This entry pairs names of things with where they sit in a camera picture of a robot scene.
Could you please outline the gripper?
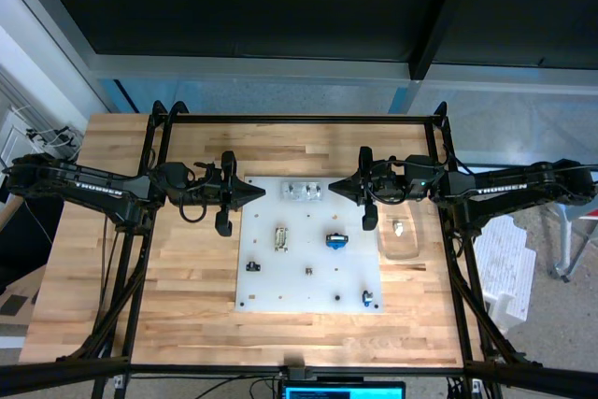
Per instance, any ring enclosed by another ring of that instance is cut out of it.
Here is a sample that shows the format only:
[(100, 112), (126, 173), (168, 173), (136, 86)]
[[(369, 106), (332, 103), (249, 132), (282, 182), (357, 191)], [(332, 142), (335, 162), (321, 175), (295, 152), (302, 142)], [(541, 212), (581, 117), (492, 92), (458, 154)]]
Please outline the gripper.
[(189, 223), (202, 221), (208, 206), (219, 206), (216, 213), (215, 229), (220, 236), (231, 236), (233, 225), (229, 220), (230, 209), (240, 209), (244, 205), (265, 196), (265, 189), (247, 183), (236, 176), (236, 158), (227, 150), (221, 156), (221, 167), (214, 164), (196, 163), (205, 168), (205, 175), (190, 188), (192, 205), (202, 208), (201, 215), (189, 219)]
[(375, 161), (373, 151), (369, 147), (360, 147), (359, 173), (355, 172), (328, 186), (330, 192), (350, 200), (357, 206), (364, 205), (362, 225), (365, 231), (373, 231), (377, 227), (377, 204), (396, 206), (406, 200), (403, 178), (392, 169), (395, 161), (394, 157)]

